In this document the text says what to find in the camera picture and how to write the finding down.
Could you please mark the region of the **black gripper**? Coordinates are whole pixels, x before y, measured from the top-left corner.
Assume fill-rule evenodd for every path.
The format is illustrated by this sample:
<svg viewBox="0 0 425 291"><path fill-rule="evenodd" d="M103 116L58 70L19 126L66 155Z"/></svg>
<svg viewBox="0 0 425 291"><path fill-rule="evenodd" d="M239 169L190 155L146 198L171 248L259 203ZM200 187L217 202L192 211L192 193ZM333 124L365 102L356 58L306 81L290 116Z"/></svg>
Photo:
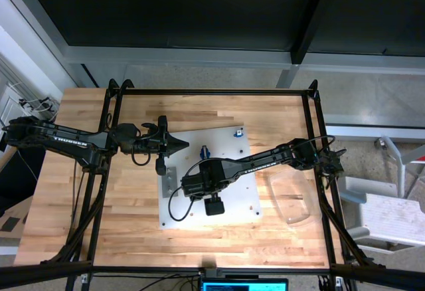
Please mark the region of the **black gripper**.
<svg viewBox="0 0 425 291"><path fill-rule="evenodd" d="M158 117L157 124L143 123L142 128L147 132L139 139L139 153L148 156L148 159L143 165L150 162L153 154L157 155L155 160L155 171L158 175L163 176L166 174L165 158L189 147L189 142L180 140L168 132L168 122L166 116Z"/></svg>
<svg viewBox="0 0 425 291"><path fill-rule="evenodd" d="M204 201L207 216L221 215L225 212L224 203L218 193L230 185L230 181L219 179L221 174L211 175L202 171L194 175L185 175L181 180L184 196L191 202Z"/></svg>

